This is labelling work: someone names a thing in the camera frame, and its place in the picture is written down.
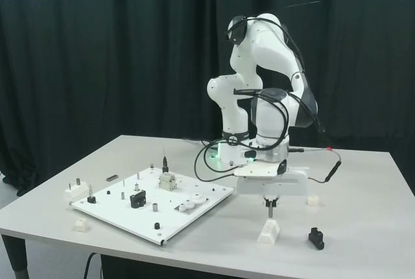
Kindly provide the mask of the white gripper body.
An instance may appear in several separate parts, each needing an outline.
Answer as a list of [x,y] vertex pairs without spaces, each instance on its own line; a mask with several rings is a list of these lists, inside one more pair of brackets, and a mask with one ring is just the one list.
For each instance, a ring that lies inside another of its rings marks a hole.
[[236,183],[236,192],[241,195],[260,195],[263,197],[306,196],[307,181],[307,167],[292,167],[287,172],[277,176],[239,176]]

